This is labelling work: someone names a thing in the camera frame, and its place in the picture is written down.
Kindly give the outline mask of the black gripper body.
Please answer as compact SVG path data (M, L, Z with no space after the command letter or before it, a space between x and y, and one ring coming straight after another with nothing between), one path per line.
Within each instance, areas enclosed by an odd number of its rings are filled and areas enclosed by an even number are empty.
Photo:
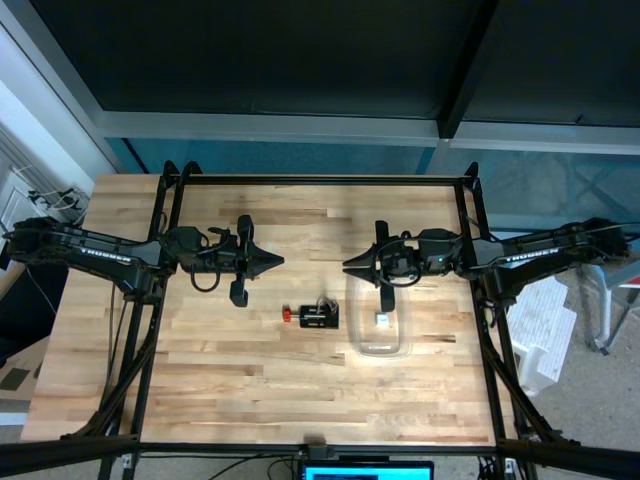
M236 307L248 305L248 292L245 280L251 278L249 263L252 258L251 248L254 246L254 224L249 215L241 215L237 220L237 234L229 229L210 227L210 233L217 234L219 241L212 246L213 265L216 272L230 273L235 279L230 284L230 300Z
M375 222L377 252L374 269L377 287L380 288L382 311L394 311L396 307L395 289L415 285L422 276L419 251L408 245L414 241L409 231L399 236L391 236L386 221Z

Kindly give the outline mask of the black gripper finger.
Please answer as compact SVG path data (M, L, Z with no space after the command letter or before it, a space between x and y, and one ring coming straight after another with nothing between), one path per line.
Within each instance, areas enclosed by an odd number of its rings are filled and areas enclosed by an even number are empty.
M268 252L260 248L254 241L250 242L250 256L256 261L283 261L280 255Z
M371 268L376 265L376 256L375 249L368 249L363 254L344 261L342 266L347 268Z
M283 258L279 259L254 259L250 265L250 278L255 279L261 274L276 268L284 263Z
M355 277L359 280L368 282L369 284L377 287L377 274L375 269L359 268L359 267L346 267L343 272L349 276Z

